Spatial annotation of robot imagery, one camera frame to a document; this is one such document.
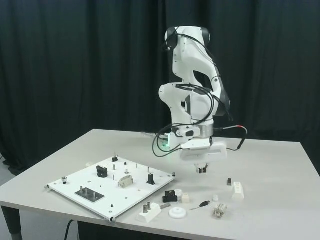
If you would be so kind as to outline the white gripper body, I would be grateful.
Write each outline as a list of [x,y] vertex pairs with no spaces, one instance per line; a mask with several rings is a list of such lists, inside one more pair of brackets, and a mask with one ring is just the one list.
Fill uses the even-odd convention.
[[225,142],[185,143],[181,146],[179,156],[185,162],[216,162],[228,157]]

